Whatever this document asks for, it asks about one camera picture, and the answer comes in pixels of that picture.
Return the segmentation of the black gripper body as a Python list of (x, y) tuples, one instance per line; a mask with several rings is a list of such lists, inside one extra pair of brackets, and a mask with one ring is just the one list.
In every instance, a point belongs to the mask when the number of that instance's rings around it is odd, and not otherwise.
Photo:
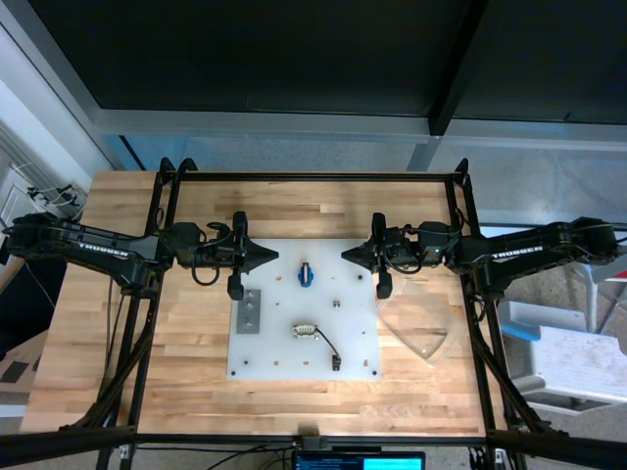
[(377, 299), (386, 300), (393, 292), (390, 270), (404, 275), (416, 274), (420, 270), (420, 255), (416, 243), (406, 236), (406, 230), (388, 227), (383, 213), (373, 214), (371, 230), (374, 265), (370, 270), (377, 276)]
[(229, 268), (231, 274), (227, 279), (227, 294), (233, 301), (241, 301), (244, 298), (241, 274), (245, 270), (247, 216), (243, 211), (237, 211), (232, 217), (231, 227), (217, 221), (209, 222), (207, 227), (215, 231), (216, 236), (201, 244), (200, 261), (202, 267), (215, 271), (215, 277), (211, 281), (201, 281), (200, 285), (215, 285), (219, 280), (220, 270)]

